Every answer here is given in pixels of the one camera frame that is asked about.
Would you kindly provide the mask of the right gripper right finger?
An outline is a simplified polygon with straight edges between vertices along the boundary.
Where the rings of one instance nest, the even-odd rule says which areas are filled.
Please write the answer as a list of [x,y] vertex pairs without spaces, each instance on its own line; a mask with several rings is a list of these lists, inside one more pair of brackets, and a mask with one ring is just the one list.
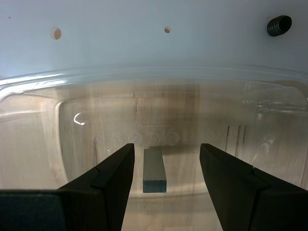
[[308,192],[208,143],[200,164],[225,231],[306,231]]

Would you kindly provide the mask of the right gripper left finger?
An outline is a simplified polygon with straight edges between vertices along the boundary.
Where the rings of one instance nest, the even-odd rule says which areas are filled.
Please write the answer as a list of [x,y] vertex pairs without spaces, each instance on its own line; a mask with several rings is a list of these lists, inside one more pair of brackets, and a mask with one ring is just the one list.
[[133,180],[128,143],[56,190],[2,190],[2,231],[119,231]]

